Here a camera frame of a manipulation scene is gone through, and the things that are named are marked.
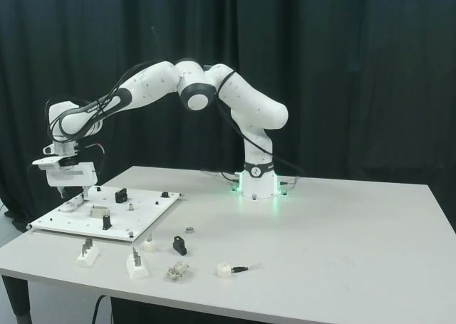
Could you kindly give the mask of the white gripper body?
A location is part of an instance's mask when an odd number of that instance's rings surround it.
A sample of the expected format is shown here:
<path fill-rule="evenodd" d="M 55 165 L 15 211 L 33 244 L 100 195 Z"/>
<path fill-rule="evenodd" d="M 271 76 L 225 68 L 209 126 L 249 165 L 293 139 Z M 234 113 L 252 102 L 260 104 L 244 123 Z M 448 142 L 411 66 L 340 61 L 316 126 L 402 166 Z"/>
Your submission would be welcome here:
<path fill-rule="evenodd" d="M 97 174 L 92 162 L 48 169 L 46 179 L 51 187 L 92 187 L 97 184 Z"/>

